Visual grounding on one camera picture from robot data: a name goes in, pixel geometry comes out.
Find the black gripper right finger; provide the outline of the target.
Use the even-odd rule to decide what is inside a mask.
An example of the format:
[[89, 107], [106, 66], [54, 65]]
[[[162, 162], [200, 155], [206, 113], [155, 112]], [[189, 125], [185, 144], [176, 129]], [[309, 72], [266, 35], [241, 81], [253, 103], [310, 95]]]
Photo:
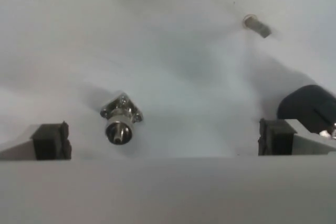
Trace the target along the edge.
[[295, 119], [261, 119], [259, 133], [259, 156], [335, 154], [334, 138], [311, 133]]

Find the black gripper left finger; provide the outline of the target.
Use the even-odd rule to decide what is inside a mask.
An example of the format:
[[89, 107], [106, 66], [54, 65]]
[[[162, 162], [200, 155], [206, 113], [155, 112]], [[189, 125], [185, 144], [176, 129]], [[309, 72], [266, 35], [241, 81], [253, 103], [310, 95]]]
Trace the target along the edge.
[[16, 139], [1, 144], [1, 160], [70, 160], [72, 146], [68, 137], [69, 125], [65, 121], [30, 125]]

